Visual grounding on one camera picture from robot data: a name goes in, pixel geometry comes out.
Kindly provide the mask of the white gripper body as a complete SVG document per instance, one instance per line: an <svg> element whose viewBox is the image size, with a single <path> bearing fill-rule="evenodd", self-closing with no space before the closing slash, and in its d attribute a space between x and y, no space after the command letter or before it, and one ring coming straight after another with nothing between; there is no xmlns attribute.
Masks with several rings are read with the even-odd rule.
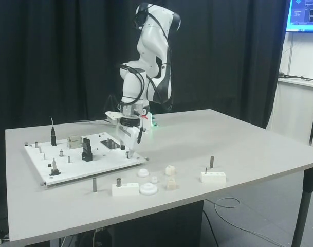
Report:
<svg viewBox="0 0 313 247"><path fill-rule="evenodd" d="M142 134L143 128L117 125L117 135L119 140L124 141L125 147L129 149L136 150L138 144L141 142Z"/></svg>

